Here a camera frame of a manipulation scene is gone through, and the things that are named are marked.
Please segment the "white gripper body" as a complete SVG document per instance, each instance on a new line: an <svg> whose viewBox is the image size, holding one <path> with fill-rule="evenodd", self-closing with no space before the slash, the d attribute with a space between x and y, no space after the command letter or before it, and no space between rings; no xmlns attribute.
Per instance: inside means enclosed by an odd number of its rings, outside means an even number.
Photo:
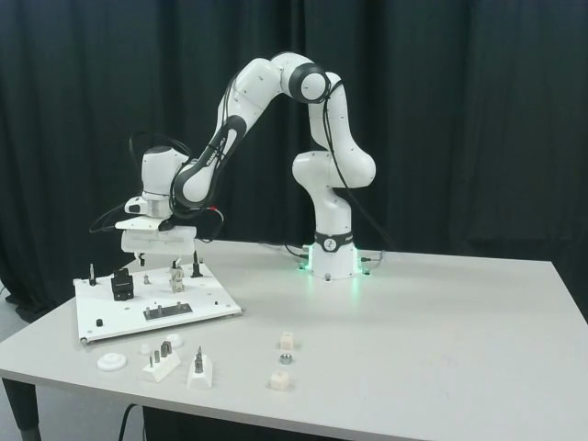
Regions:
<svg viewBox="0 0 588 441"><path fill-rule="evenodd" d="M195 251L195 228L174 228L166 232L126 230L121 249L133 254L188 255Z"/></svg>

